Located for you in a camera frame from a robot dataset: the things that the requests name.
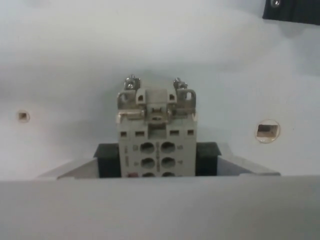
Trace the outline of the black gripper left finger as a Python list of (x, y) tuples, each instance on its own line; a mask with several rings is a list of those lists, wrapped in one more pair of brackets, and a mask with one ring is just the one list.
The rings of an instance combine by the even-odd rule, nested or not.
[(78, 158), (42, 173), (38, 179), (103, 179), (120, 176), (117, 143), (100, 143), (91, 158)]

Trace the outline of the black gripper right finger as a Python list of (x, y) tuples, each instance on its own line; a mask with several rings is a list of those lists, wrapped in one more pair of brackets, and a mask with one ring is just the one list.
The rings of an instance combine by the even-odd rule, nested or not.
[(280, 176), (281, 173), (235, 155), (227, 143), (198, 142), (196, 176)]

